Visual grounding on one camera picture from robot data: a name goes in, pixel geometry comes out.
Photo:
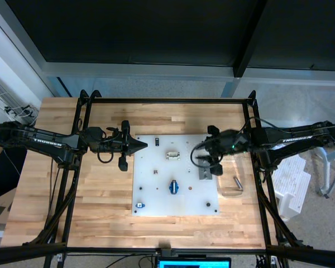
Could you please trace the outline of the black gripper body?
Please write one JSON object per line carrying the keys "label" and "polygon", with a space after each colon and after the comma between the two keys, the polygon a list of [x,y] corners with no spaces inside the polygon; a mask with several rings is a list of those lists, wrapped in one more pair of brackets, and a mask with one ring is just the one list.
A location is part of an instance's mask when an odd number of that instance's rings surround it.
{"label": "black gripper body", "polygon": [[220,131],[216,126],[208,126],[208,139],[211,139],[211,146],[208,147],[208,153],[212,158],[210,163],[210,173],[212,175],[222,175],[223,168],[220,162],[225,155],[233,155],[237,153],[239,143],[245,143],[242,130],[225,130]]}
{"label": "black gripper body", "polygon": [[114,153],[120,153],[121,156],[118,159],[118,167],[120,171],[128,170],[128,163],[126,156],[128,155],[128,148],[130,145],[130,123],[128,120],[124,120],[121,123],[121,130],[118,128],[107,127],[106,130],[111,131],[112,135],[105,137],[102,144],[102,152],[109,152],[111,158],[107,161],[103,161],[103,164],[110,163],[114,158]]}

